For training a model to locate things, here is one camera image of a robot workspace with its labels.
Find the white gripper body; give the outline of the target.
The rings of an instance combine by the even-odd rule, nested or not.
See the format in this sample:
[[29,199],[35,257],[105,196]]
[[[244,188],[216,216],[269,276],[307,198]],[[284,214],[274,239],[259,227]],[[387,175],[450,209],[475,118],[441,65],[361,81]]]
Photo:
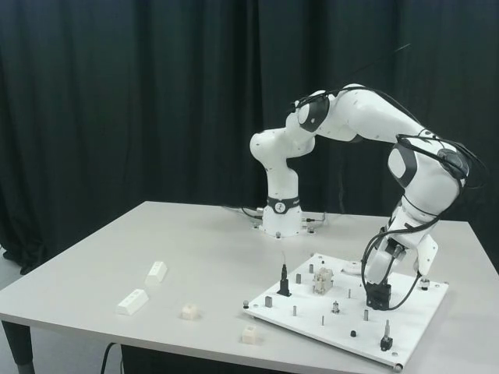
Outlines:
[[386,273],[390,273],[388,267],[393,260],[393,249],[374,249],[366,265],[366,282],[380,284]]

